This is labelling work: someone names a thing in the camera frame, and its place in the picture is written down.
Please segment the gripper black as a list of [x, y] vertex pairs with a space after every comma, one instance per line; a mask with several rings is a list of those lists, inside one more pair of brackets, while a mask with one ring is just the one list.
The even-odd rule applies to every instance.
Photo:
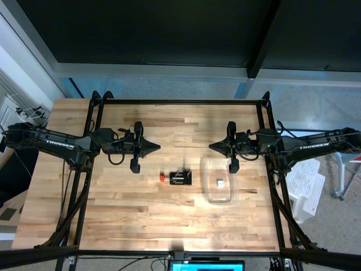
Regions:
[[134, 132], [125, 139], [123, 150], [125, 154], [132, 154], [133, 158], [130, 160], [130, 170], [133, 173], [140, 172], [139, 158], [144, 158], [152, 152], [161, 148], [160, 145], [152, 143], [143, 137], [143, 124], [137, 121], [134, 124]]
[[212, 143], [209, 148], [223, 156], [229, 156], [231, 164], [230, 173], [237, 173], [240, 166], [237, 155], [246, 161], [251, 161], [248, 156], [252, 153], [252, 146], [249, 137], [245, 133], [236, 132], [236, 123], [230, 121], [227, 126], [227, 137], [219, 142]]

